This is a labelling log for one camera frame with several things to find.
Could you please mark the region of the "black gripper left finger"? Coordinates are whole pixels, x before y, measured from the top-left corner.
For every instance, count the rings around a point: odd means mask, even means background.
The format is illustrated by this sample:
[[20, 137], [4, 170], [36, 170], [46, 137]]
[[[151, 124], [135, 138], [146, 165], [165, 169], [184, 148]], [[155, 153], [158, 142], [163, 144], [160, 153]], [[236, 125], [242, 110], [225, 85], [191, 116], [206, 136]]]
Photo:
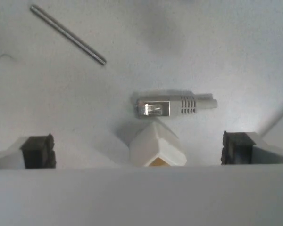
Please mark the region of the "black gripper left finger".
[[56, 168], [54, 136], [19, 137], [6, 150], [0, 151], [0, 170]]

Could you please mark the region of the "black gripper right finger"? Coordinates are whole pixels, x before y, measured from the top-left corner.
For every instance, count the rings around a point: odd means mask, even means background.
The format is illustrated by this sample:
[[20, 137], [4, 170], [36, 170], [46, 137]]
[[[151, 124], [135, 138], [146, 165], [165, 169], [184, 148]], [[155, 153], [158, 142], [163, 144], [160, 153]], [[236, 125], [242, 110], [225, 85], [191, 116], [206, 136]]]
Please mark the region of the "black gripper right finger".
[[283, 149], [267, 144], [256, 132], [223, 134], [222, 165], [283, 164]]

